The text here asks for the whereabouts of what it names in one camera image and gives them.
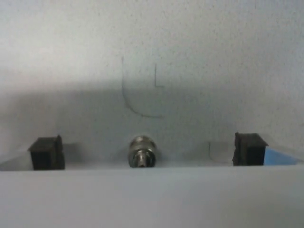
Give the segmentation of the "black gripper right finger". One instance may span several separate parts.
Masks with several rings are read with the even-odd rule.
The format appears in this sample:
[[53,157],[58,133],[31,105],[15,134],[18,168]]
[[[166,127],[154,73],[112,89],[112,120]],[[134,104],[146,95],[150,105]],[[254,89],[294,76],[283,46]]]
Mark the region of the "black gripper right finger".
[[271,146],[257,133],[235,133],[234,166],[303,165],[304,153]]

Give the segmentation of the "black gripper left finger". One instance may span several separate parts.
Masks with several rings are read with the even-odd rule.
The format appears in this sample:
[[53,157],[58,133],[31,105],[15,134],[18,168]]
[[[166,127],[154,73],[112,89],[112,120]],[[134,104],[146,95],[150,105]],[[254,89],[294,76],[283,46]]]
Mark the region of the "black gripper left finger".
[[0,156],[2,171],[64,170],[65,157],[60,135],[39,137],[29,148],[21,148]]

